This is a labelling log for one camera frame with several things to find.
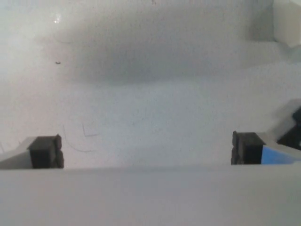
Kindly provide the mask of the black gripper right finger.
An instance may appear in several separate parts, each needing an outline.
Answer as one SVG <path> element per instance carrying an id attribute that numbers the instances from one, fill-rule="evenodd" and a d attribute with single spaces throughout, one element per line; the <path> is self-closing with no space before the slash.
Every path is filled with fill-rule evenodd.
<path id="1" fill-rule="evenodd" d="M 232 165 L 292 164 L 301 161 L 300 150 L 277 143 L 267 133 L 234 131 L 232 145 Z"/>

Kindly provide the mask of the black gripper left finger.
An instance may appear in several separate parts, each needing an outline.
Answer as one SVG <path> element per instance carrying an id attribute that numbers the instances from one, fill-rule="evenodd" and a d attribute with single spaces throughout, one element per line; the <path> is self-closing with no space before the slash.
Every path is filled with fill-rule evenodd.
<path id="1" fill-rule="evenodd" d="M 62 138 L 28 137 L 19 146 L 0 155 L 1 169 L 63 169 Z"/>

